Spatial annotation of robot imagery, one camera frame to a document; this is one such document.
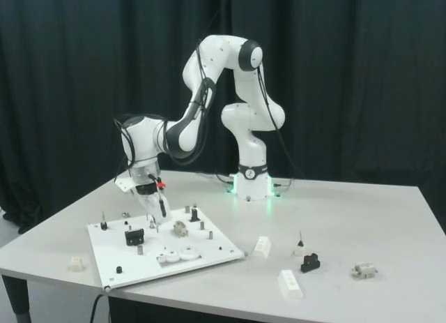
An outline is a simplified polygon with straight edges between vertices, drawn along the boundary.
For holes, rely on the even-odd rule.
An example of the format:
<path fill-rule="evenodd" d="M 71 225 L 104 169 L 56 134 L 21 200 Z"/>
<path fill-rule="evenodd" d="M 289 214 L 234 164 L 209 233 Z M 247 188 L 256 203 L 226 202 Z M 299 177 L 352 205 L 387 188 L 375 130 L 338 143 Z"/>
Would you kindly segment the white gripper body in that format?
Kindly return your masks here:
<path fill-rule="evenodd" d="M 163 193 L 137 194 L 137 199 L 146 210 L 149 218 L 153 219 L 158 225 L 170 221 L 170 207 Z"/>

